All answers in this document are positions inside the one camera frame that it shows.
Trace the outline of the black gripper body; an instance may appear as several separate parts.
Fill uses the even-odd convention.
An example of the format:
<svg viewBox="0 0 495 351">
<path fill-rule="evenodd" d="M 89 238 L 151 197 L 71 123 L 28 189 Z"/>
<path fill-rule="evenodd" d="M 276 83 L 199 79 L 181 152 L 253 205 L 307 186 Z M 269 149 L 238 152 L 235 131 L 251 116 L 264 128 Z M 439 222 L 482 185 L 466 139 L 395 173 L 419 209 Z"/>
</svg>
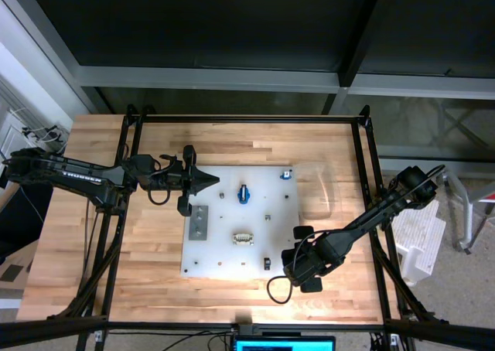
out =
<svg viewBox="0 0 495 351">
<path fill-rule="evenodd" d="M 326 275 L 329 263 L 329 233 L 325 230 L 315 232 L 311 226 L 295 227 L 293 233 L 297 245 L 292 263 L 292 285 L 305 294 L 321 292 L 321 276 Z"/>
<path fill-rule="evenodd" d="M 169 161 L 166 176 L 166 190 L 180 191 L 177 199 L 177 210 L 182 216 L 190 216 L 192 207 L 189 204 L 189 195 L 193 192 L 193 167 L 196 165 L 196 151 L 192 145 L 183 149 L 183 160 L 174 157 Z"/>
</svg>

